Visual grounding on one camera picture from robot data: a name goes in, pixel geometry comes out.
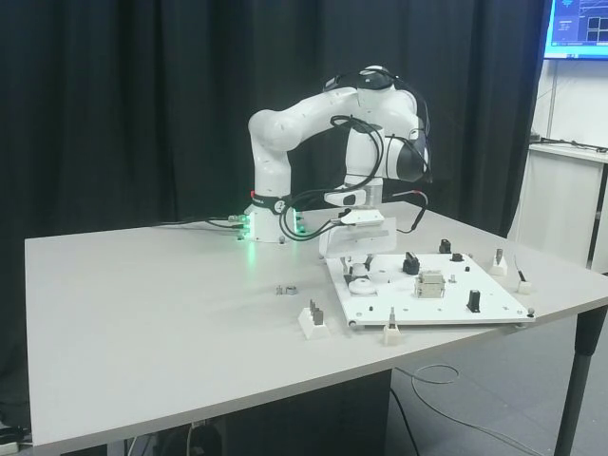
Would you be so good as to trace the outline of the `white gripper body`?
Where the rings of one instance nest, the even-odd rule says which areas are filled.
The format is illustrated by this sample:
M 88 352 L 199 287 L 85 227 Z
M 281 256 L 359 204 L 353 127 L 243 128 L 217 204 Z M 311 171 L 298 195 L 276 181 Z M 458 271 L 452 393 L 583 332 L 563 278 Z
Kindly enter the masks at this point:
M 379 224 L 335 227 L 319 239 L 324 258 L 356 257 L 390 252 L 396 248 L 396 218 Z

